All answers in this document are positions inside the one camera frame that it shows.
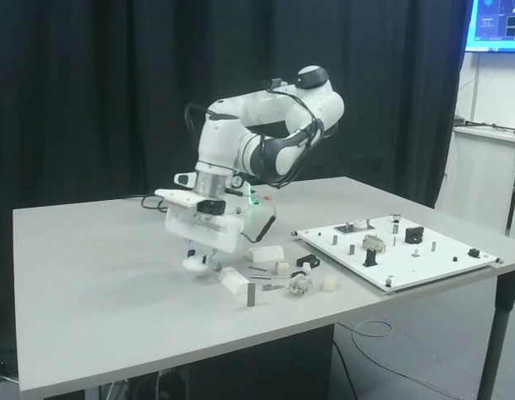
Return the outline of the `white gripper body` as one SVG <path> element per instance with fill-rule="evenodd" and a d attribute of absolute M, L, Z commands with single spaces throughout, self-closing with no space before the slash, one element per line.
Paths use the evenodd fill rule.
<path fill-rule="evenodd" d="M 227 214 L 210 216 L 169 208 L 165 228 L 188 241 L 225 253 L 235 253 L 242 246 L 244 221 Z"/>

